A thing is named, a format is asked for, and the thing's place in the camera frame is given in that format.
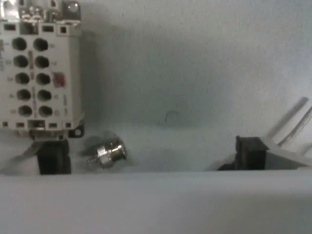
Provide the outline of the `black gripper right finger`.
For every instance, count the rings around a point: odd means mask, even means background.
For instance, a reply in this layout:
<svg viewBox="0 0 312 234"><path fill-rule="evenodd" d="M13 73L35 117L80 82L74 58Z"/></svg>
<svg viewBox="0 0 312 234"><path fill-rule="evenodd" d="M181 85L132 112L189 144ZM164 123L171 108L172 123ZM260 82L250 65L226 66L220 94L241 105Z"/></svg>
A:
<svg viewBox="0 0 312 234"><path fill-rule="evenodd" d="M312 168L312 159L282 149L267 137L236 137L235 168L243 171Z"/></svg>

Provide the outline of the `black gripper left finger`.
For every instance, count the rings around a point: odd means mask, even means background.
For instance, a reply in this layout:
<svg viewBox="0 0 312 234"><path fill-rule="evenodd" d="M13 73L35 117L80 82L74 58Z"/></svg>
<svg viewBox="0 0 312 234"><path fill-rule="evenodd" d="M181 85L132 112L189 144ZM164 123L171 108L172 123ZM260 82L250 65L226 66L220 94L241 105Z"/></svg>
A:
<svg viewBox="0 0 312 234"><path fill-rule="evenodd" d="M35 157L40 175L70 175L72 173L68 140L34 141L22 154L0 163L0 172L9 174L23 161Z"/></svg>

